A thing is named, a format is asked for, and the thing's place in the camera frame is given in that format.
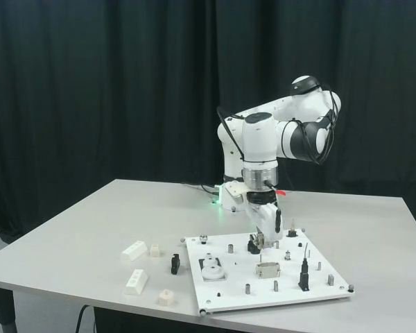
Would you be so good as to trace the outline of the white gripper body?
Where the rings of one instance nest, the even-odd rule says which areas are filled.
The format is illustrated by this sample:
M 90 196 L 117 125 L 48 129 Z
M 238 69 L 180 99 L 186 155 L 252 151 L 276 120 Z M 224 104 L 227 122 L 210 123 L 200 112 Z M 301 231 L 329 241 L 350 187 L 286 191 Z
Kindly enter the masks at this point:
M 256 225 L 257 232 L 263 233 L 265 242 L 279 241 L 284 236 L 281 210 L 276 204 L 257 205 L 250 203 L 248 216 Z

